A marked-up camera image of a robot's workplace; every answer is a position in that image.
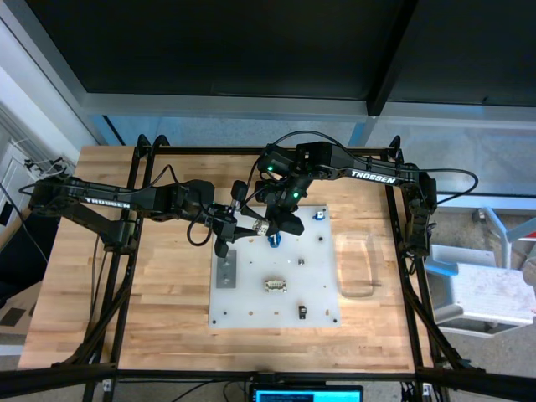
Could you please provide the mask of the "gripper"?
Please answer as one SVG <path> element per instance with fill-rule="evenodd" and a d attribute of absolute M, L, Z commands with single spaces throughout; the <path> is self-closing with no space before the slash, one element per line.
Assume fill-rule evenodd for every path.
<path fill-rule="evenodd" d="M 216 235 L 214 252 L 218 257 L 225 257 L 229 251 L 228 243 L 245 237 L 255 237 L 257 232 L 253 229 L 238 226 L 235 212 L 240 210 L 245 201 L 248 187 L 243 181 L 234 181 L 231 189 L 232 202 L 230 206 L 213 204 L 210 210 L 213 212 L 210 229 Z"/>
<path fill-rule="evenodd" d="M 291 235 L 301 235 L 304 226 L 300 218 L 294 215 L 300 197 L 286 195 L 283 198 L 270 196 L 266 201 L 265 217 L 254 211 L 250 207 L 243 207 L 240 210 L 242 216 L 254 219 L 255 221 L 269 222 L 267 235 L 274 235 L 276 232 L 285 232 Z"/>

